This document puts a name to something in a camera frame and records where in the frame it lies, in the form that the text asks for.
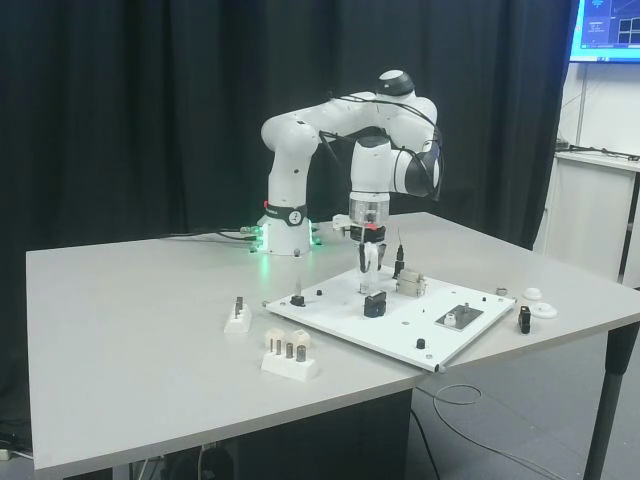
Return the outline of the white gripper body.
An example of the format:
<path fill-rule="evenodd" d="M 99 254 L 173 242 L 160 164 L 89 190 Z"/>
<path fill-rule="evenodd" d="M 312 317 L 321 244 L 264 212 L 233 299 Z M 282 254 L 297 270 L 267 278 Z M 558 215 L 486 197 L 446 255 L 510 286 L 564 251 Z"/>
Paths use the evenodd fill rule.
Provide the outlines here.
<path fill-rule="evenodd" d="M 358 268 L 363 274 L 378 271 L 383 258 L 383 244 L 361 242 L 358 244 Z"/>

